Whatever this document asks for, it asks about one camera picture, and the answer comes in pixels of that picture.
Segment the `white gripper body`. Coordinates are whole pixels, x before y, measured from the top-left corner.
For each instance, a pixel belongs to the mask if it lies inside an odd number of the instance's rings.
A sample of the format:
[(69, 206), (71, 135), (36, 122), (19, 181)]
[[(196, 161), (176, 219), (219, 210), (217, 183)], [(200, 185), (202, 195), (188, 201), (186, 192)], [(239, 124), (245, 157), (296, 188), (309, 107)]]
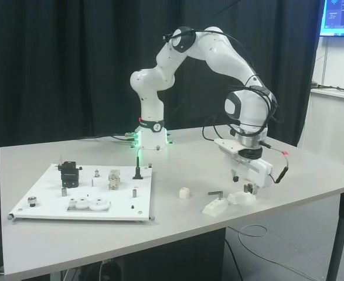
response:
[(273, 166), (263, 159), (234, 159), (231, 161), (231, 170), (233, 176), (252, 182), (259, 188), (266, 188), (271, 185), (270, 174), (273, 171)]

